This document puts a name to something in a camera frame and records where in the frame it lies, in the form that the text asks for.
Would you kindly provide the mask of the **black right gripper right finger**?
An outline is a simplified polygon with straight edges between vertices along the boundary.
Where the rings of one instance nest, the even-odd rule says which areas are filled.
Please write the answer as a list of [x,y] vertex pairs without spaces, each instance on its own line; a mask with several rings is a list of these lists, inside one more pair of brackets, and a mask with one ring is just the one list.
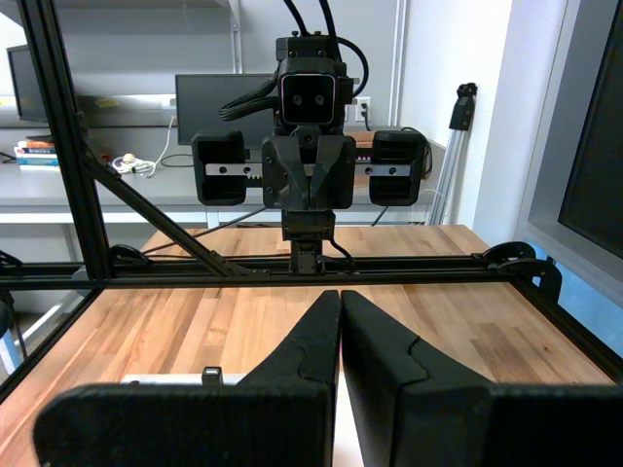
[[495,383],[354,291],[343,365],[368,466],[618,466],[622,390]]

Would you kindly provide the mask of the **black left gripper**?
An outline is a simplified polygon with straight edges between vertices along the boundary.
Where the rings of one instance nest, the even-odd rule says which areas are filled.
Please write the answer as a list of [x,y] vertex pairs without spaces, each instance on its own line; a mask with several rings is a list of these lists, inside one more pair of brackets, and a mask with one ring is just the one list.
[[267,138],[255,162],[241,132],[233,131],[196,135],[193,158],[198,198],[205,205],[238,205],[248,189],[259,188],[268,208],[347,209],[358,177],[367,178],[375,205],[414,204],[429,170],[429,144],[417,131],[378,130],[360,148],[351,135],[297,128]]

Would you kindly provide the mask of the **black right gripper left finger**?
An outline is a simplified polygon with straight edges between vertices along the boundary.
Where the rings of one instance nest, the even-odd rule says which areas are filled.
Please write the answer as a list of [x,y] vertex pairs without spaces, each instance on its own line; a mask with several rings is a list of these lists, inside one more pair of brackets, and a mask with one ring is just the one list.
[[48,466],[328,466],[340,351],[340,296],[322,293],[240,382],[90,384],[37,415]]

